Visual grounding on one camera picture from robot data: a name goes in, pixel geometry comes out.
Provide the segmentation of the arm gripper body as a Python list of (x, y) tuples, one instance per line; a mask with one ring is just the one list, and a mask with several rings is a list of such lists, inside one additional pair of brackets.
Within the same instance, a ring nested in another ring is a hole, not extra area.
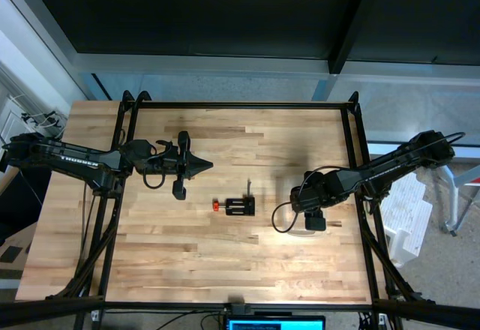
[(172, 194), (177, 200), (186, 199), (186, 188), (184, 181), (187, 178), (188, 160), (187, 154), (190, 151), (191, 139), (187, 131), (178, 133), (178, 145), (172, 142), (158, 140), (158, 144), (164, 145), (165, 149), (160, 154), (152, 155), (148, 159), (148, 174), (161, 175), (161, 181), (158, 185), (148, 184), (148, 188), (157, 190), (164, 185), (167, 175), (176, 176), (172, 184)]
[(310, 231), (325, 231), (326, 219), (323, 217), (321, 201), (314, 190), (303, 193), (303, 210), (305, 217), (305, 229)]

